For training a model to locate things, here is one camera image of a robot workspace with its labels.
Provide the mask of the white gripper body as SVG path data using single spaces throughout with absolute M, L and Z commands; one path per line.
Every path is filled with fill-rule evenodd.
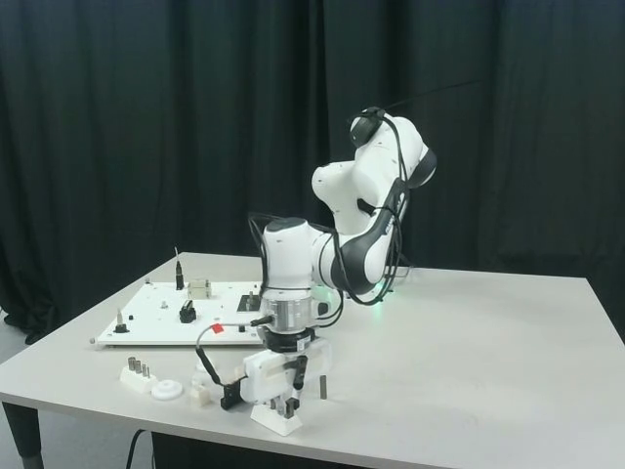
M 242 400 L 262 404 L 326 375 L 332 366 L 332 347 L 326 339 L 316 339 L 303 351 L 277 353 L 265 350 L 243 361 Z

